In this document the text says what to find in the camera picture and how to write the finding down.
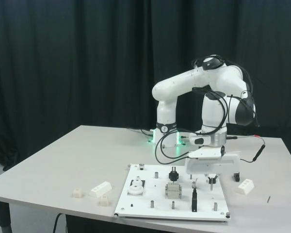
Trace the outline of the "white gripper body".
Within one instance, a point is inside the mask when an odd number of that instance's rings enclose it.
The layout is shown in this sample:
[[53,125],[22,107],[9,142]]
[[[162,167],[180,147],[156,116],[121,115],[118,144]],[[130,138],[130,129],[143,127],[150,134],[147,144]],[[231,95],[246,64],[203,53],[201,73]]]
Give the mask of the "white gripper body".
[[238,152],[227,152],[223,156],[219,150],[196,150],[185,159],[187,174],[234,174],[240,172]]

